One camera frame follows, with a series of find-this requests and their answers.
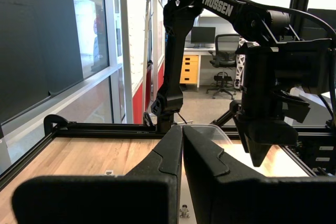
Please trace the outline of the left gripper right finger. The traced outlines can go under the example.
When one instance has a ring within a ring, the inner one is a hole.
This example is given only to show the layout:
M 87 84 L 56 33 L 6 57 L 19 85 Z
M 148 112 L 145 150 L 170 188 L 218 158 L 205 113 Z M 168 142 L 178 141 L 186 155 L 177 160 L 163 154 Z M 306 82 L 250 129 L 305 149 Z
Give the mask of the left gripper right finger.
M 183 159 L 197 223 L 335 223 L 335 178 L 271 178 L 191 126 Z

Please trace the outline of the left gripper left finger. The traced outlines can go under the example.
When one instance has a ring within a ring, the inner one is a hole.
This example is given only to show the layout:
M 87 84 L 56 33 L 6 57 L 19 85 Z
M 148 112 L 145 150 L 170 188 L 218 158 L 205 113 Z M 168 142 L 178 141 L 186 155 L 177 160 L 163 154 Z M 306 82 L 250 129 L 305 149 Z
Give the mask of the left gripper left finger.
M 12 196 L 18 223 L 178 223 L 183 133 L 173 126 L 123 176 L 39 176 Z

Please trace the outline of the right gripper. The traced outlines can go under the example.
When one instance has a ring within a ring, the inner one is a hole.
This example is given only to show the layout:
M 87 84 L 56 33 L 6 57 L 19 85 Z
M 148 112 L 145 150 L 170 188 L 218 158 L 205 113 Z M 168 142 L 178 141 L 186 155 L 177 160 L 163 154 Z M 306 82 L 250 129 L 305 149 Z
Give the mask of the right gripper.
M 309 114 L 309 103 L 290 89 L 319 95 L 335 87 L 335 45 L 331 39 L 244 44 L 238 52 L 245 55 L 242 110 L 256 121 L 234 122 L 245 152 L 259 167 L 273 145 L 297 144 L 298 132 L 280 119 L 303 122 Z

